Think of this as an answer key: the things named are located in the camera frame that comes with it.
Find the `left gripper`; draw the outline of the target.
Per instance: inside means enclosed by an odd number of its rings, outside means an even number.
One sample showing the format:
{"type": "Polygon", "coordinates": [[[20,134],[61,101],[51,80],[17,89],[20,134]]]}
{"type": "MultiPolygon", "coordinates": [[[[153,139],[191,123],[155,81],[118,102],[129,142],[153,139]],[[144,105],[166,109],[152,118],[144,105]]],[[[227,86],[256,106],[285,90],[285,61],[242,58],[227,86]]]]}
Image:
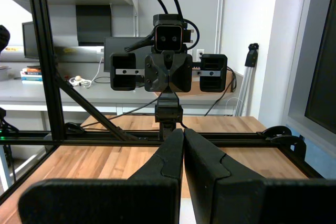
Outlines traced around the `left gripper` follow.
{"type": "Polygon", "coordinates": [[[144,68],[138,69],[134,53],[113,53],[110,65],[110,84],[116,91],[134,90],[137,76],[144,78],[147,92],[187,93],[196,77],[202,92],[222,92],[226,87],[227,57],[221,54],[203,54],[200,62],[193,62],[189,54],[149,54],[144,68]]]}

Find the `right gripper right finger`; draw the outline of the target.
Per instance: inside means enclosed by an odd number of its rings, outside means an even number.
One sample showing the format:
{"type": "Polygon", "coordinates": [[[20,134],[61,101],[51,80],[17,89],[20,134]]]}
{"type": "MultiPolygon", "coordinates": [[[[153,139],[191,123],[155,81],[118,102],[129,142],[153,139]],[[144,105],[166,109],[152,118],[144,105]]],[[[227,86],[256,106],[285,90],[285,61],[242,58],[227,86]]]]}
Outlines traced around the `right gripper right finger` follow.
{"type": "Polygon", "coordinates": [[[187,129],[184,162],[197,223],[335,223],[335,181],[268,179],[187,129]]]}

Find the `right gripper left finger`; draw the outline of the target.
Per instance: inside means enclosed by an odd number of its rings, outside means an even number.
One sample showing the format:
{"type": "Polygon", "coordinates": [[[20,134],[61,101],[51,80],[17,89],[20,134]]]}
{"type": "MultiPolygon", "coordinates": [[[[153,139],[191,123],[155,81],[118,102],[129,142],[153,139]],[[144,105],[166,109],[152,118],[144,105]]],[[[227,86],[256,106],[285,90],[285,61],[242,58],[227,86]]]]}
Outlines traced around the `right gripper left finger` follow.
{"type": "Polygon", "coordinates": [[[20,196],[22,223],[178,223],[183,131],[128,179],[48,179],[20,196]]]}

